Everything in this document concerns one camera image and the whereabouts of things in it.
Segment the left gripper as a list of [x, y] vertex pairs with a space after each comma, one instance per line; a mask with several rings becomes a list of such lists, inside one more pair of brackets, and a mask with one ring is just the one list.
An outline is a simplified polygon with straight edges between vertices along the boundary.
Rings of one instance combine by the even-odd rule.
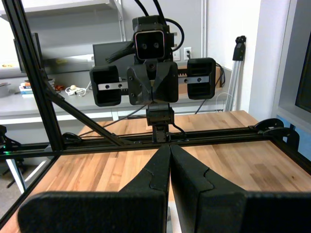
[[191, 100], [211, 99], [215, 95], [215, 76], [216, 62], [212, 58], [189, 59], [183, 78], [175, 62], [154, 60], [128, 67], [124, 82], [119, 80], [116, 66], [90, 70], [94, 100], [100, 107], [120, 104], [124, 89], [132, 105], [177, 102], [180, 84], [186, 84]]

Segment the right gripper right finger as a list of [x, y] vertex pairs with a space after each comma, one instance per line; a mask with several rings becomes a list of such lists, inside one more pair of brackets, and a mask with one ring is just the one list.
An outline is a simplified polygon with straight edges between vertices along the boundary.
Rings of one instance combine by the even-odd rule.
[[308, 233], [311, 195], [246, 191], [171, 146], [171, 182], [184, 233]]

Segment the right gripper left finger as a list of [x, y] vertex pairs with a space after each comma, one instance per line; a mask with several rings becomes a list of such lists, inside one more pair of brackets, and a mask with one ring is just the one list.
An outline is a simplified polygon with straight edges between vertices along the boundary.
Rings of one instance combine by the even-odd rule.
[[22, 233], [164, 233], [170, 147], [161, 146], [119, 192], [42, 192], [18, 211]]

